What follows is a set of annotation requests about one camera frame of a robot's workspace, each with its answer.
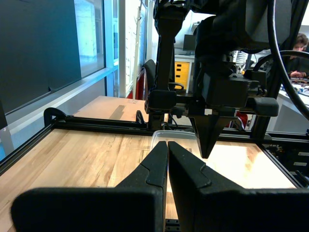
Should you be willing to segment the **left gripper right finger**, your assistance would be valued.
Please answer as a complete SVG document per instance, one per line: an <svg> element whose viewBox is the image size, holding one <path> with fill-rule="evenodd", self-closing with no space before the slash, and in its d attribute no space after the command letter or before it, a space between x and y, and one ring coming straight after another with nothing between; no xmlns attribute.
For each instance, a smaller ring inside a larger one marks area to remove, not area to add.
<svg viewBox="0 0 309 232"><path fill-rule="evenodd" d="M309 191L246 189L176 142L169 142L169 179L183 232L306 232Z"/></svg>

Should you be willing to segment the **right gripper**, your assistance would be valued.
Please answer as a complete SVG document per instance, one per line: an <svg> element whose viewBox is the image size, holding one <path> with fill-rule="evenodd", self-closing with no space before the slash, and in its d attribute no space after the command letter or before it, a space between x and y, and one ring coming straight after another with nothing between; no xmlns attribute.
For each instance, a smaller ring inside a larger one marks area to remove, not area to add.
<svg viewBox="0 0 309 232"><path fill-rule="evenodd" d="M275 98L266 97L267 77L265 72L246 72L228 77L209 77L204 74L202 88L191 96L180 96L175 91L154 89L145 103L149 113L168 113L178 103L196 102L201 108L219 109L230 107L252 111L258 116L277 116L279 105ZM190 117L201 157L208 159L223 128L235 116Z"/></svg>

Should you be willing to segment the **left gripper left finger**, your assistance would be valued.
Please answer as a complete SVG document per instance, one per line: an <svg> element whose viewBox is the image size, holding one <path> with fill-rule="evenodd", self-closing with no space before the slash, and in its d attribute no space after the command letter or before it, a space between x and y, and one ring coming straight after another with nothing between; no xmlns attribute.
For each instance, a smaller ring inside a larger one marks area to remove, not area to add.
<svg viewBox="0 0 309 232"><path fill-rule="evenodd" d="M159 142L113 188L34 188L15 198L18 232L162 232L168 147Z"/></svg>

